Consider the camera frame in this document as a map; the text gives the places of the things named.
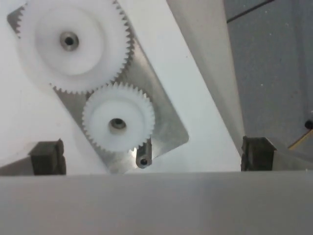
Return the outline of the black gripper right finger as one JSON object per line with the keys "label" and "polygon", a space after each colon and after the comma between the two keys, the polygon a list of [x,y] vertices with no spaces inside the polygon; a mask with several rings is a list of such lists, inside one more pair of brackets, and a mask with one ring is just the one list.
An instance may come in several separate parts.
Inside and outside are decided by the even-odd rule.
{"label": "black gripper right finger", "polygon": [[275,138],[244,136],[241,171],[305,171],[313,169],[312,154],[291,150]]}

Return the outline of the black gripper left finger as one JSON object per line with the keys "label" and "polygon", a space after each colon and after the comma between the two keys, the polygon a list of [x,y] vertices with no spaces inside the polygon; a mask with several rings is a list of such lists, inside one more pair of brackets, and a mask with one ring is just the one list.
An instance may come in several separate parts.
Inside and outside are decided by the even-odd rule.
{"label": "black gripper left finger", "polygon": [[15,154],[0,160],[1,176],[66,175],[64,143],[36,141],[28,143]]}

